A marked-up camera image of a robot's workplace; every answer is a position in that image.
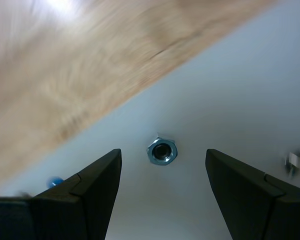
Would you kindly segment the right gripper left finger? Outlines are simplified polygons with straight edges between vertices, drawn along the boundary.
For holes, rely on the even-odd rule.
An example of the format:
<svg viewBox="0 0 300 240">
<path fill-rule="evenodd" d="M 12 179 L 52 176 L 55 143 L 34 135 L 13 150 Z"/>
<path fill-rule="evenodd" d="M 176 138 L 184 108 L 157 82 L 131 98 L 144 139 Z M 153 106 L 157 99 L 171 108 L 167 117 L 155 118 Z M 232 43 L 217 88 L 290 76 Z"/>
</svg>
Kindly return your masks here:
<svg viewBox="0 0 300 240">
<path fill-rule="evenodd" d="M 120 185 L 113 149 L 33 197 L 0 197 L 0 240 L 103 240 Z"/>
</svg>

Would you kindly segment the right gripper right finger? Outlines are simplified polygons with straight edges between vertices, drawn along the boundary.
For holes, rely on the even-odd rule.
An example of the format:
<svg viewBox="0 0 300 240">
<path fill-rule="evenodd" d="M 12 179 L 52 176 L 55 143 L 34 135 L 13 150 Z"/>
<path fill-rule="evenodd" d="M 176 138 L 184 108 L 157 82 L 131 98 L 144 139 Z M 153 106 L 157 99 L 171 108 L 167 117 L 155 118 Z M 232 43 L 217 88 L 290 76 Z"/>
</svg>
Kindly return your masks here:
<svg viewBox="0 0 300 240">
<path fill-rule="evenodd" d="M 216 149 L 205 167 L 234 240 L 300 240 L 300 188 Z"/>
</svg>

